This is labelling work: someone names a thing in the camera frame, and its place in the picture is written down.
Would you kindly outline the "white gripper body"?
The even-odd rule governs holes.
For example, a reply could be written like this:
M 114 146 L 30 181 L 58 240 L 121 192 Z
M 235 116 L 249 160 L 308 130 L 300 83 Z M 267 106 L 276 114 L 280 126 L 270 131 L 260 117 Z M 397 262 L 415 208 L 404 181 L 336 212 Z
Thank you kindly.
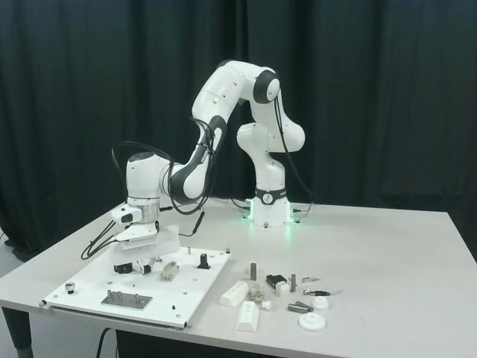
M 176 253 L 180 249 L 179 227 L 131 225 L 119 234 L 119 259 L 149 259 Z

